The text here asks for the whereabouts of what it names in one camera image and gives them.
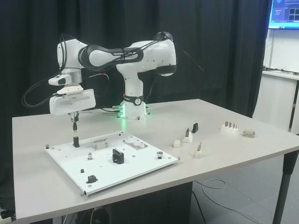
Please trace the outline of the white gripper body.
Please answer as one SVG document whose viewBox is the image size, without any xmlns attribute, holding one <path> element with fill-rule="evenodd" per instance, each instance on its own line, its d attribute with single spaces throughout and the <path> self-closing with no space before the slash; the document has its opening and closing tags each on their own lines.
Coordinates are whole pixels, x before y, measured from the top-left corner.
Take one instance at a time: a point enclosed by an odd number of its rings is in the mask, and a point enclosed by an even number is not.
<svg viewBox="0 0 299 224">
<path fill-rule="evenodd" d="M 49 101 L 50 113 L 56 116 L 94 108 L 95 106 L 96 100 L 93 89 L 63 96 L 53 96 Z"/>
</svg>

